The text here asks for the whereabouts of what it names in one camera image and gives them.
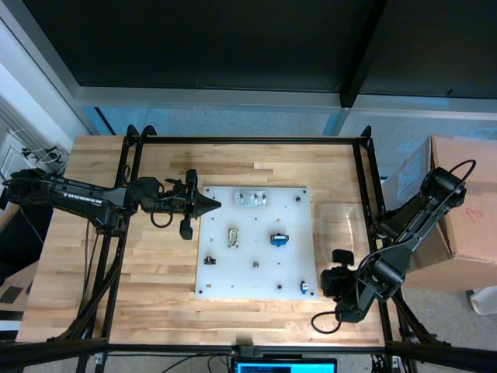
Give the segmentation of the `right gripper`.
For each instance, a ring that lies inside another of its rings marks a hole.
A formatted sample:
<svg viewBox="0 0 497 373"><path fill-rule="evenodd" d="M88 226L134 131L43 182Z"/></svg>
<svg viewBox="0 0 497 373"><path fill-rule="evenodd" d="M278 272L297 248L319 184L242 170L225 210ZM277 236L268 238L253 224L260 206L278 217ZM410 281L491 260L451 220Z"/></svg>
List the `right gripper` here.
<svg viewBox="0 0 497 373"><path fill-rule="evenodd" d="M332 259L339 264L332 269L335 315L341 322L358 323L365 317L364 306L360 303L365 286L358 280L357 271L351 269L354 255L347 250L335 249Z"/></svg>

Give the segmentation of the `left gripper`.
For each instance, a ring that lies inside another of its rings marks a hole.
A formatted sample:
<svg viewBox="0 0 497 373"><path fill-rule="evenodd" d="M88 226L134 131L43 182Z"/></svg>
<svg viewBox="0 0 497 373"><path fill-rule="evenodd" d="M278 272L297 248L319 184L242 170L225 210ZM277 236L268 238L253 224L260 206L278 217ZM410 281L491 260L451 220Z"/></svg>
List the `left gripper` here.
<svg viewBox="0 0 497 373"><path fill-rule="evenodd" d="M183 199L183 219L179 225L179 234L184 240L193 238L191 219L196 214L196 219L211 211L222 207L220 201L203 195L198 189L198 176L195 169L186 172L186 184L182 188L180 196Z"/></svg>

